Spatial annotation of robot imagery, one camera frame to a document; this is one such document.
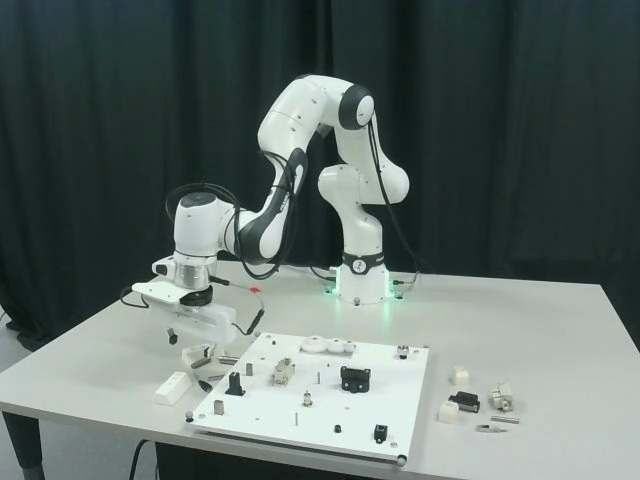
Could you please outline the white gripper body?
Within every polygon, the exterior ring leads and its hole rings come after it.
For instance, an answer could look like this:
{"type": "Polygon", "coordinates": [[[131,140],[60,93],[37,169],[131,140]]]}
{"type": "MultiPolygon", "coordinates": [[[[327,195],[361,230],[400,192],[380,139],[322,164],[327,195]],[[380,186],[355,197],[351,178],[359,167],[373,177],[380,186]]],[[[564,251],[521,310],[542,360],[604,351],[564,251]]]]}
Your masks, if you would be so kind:
{"type": "Polygon", "coordinates": [[[217,303],[191,306],[179,300],[161,301],[144,297],[150,306],[150,314],[154,320],[161,321],[167,328],[178,335],[189,334],[204,338],[208,343],[216,345],[231,344],[237,337],[233,326],[236,310],[217,303]]]}

